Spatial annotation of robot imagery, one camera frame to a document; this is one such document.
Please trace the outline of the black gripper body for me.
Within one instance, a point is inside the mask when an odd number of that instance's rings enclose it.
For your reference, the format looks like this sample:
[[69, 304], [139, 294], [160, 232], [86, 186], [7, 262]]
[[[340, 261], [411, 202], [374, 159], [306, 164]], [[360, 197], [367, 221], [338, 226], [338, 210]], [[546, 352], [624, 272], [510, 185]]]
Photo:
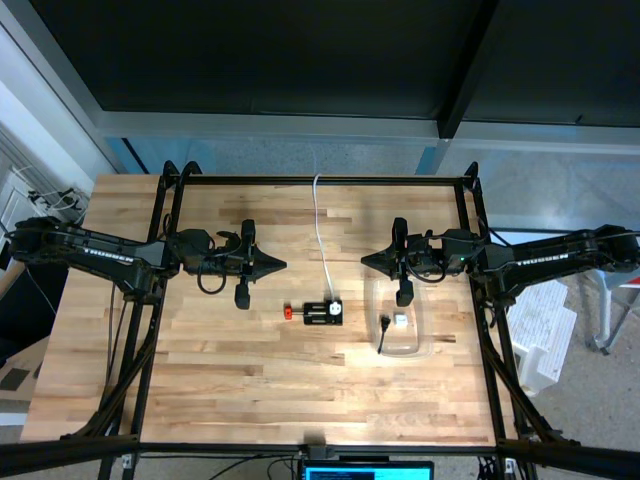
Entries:
[[407, 268], [407, 237], [407, 221], [404, 218], [395, 218], [392, 226], [392, 240], [395, 250], [395, 269], [399, 281], [399, 289], [396, 292], [398, 307], [408, 307], [414, 299], [414, 287], [409, 279]]
[[255, 222], [252, 219], [244, 220], [241, 225], [239, 283], [236, 285], [234, 293], [234, 302], [239, 309], [250, 307], [249, 281], [253, 272], [255, 235]]

